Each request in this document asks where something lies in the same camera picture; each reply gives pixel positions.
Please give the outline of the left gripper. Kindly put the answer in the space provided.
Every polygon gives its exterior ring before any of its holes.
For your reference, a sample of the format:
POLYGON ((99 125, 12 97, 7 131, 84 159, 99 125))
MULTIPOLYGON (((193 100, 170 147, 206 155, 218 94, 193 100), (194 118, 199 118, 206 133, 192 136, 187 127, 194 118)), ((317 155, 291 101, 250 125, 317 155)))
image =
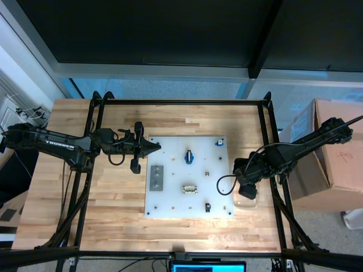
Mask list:
POLYGON ((160 150, 161 145, 158 142, 153 143, 143 138, 144 127, 142 122, 135 123, 134 134, 135 136, 133 140, 133 159, 130 161, 130 170, 133 173, 140 173, 141 165, 139 164, 139 159, 160 150))

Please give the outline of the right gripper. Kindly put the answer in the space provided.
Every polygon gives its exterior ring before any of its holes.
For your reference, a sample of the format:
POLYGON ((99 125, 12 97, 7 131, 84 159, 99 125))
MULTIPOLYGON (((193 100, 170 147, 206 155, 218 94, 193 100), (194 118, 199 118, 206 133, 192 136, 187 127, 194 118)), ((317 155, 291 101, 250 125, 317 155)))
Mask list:
POLYGON ((239 183, 238 194, 250 200, 254 200, 257 194, 256 182, 246 176, 244 173, 247 167, 248 159, 237 158, 234 160, 233 175, 239 183))

